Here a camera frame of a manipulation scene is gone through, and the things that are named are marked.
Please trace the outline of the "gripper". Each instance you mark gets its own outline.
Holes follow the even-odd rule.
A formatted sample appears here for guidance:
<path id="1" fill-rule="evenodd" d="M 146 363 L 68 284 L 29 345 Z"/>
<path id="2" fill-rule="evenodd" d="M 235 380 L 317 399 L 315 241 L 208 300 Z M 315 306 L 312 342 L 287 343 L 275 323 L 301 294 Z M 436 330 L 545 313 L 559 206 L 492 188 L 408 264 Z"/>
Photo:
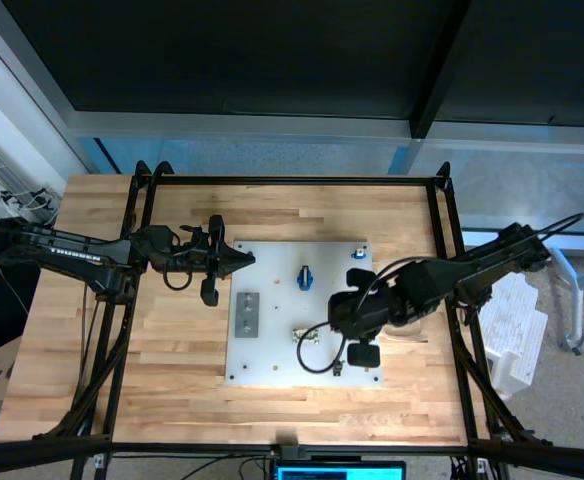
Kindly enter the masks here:
<path id="1" fill-rule="evenodd" d="M 346 285 L 355 291 L 333 294 L 328 301 L 330 329 L 347 343 L 347 363 L 353 367 L 377 368 L 380 347 L 372 341 L 390 320 L 390 287 L 369 270 L 352 268 Z"/>
<path id="2" fill-rule="evenodd" d="M 202 227 L 183 225 L 182 228 L 191 232 L 192 236 L 174 253 L 171 272 L 187 273 L 189 280 L 192 280 L 193 273 L 203 273 L 205 278 L 201 282 L 200 297 L 206 306 L 216 307 L 219 301 L 216 280 L 251 266 L 255 263 L 254 255 L 223 243 L 225 225 L 220 215 L 210 217 L 207 232 Z M 221 258 L 244 260 L 221 261 Z"/>

